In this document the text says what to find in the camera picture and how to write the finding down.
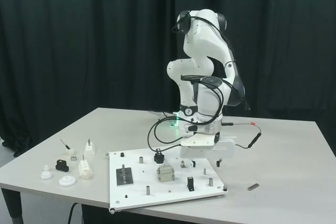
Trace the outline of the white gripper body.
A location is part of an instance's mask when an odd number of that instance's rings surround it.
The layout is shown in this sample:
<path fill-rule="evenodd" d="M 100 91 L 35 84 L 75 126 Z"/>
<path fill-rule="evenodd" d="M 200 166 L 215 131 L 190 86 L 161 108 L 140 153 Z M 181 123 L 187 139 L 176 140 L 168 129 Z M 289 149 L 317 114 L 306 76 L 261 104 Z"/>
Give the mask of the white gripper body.
<path fill-rule="evenodd" d="M 213 146 L 188 146 L 181 143 L 181 158 L 197 159 L 197 158 L 231 158 L 234 156 L 235 143 L 234 141 L 220 140 Z"/>

